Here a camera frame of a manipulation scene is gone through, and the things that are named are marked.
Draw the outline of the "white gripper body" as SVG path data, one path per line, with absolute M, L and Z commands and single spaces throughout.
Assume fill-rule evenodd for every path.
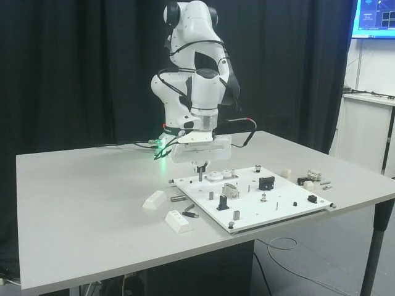
M 231 156 L 231 136 L 212 134 L 187 134 L 172 148 L 175 163 L 226 160 Z

